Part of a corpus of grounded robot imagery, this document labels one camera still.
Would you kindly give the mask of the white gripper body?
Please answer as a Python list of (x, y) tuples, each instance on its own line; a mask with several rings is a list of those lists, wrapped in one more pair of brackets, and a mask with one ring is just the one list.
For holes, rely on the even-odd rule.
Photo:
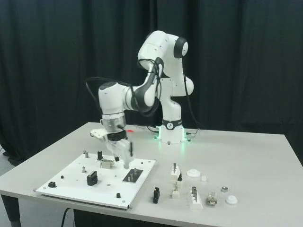
[(113, 155), (117, 155), (123, 162), (132, 161), (132, 143), (129, 140), (107, 141), (107, 148)]

